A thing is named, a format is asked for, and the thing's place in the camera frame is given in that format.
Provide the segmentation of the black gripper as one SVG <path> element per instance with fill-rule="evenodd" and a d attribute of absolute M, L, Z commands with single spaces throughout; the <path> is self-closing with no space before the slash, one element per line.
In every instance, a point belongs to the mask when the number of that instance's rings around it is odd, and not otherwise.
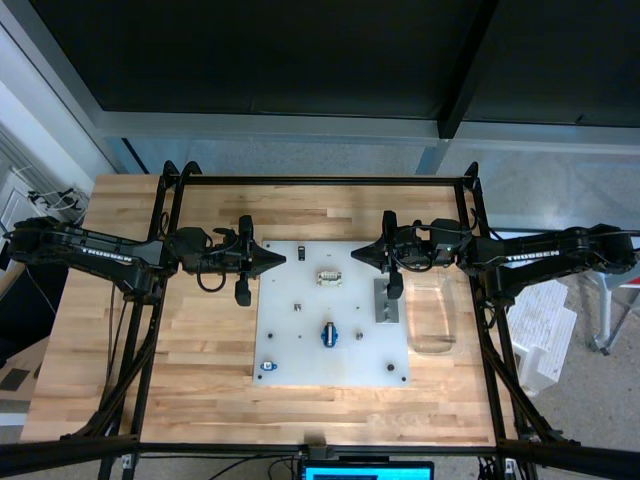
<path fill-rule="evenodd" d="M 385 210 L 382 220 L 384 251 L 387 257 L 389 282 L 387 296 L 390 300 L 398 300 L 404 291 L 403 276 L 399 269 L 417 273 L 418 237 L 413 225 L 398 226 L 397 215 Z M 358 247 L 351 252 L 351 258 L 364 263 L 376 271 L 383 272 L 383 240 Z"/>
<path fill-rule="evenodd" d="M 238 220 L 238 231 L 231 228 L 214 228 L 213 232 L 223 237 L 220 244 L 214 247 L 214 272 L 226 275 L 234 273 L 238 280 L 234 287 L 234 298 L 241 307 L 251 305 L 249 278 L 253 275 L 254 226 L 250 215 L 243 215 Z M 269 244 L 255 245 L 255 275 L 260 276 L 270 269 L 286 262 L 285 256 L 271 249 Z"/>

